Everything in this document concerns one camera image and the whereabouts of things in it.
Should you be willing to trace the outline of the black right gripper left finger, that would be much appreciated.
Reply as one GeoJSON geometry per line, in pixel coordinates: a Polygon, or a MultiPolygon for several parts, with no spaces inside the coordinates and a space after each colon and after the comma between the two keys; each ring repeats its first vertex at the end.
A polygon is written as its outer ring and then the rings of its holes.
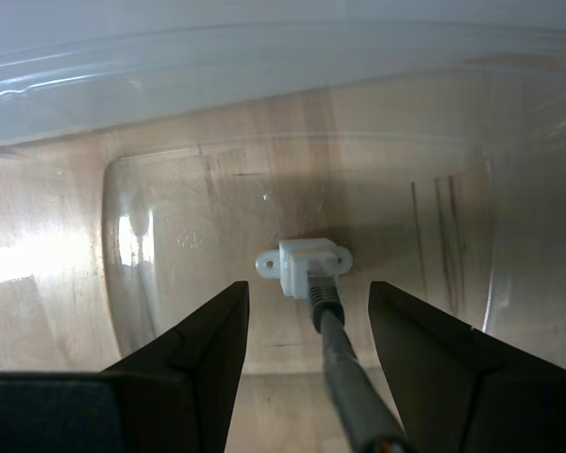
{"type": "Polygon", "coordinates": [[[95,373],[0,372],[0,452],[222,452],[249,327],[237,281],[95,373]]]}

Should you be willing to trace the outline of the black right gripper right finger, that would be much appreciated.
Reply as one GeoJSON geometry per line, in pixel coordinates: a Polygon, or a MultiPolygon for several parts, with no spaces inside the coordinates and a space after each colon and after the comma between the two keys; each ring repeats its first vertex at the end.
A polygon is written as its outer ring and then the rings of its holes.
{"type": "Polygon", "coordinates": [[[388,282],[369,321],[405,432],[420,452],[566,452],[566,370],[388,282]]]}

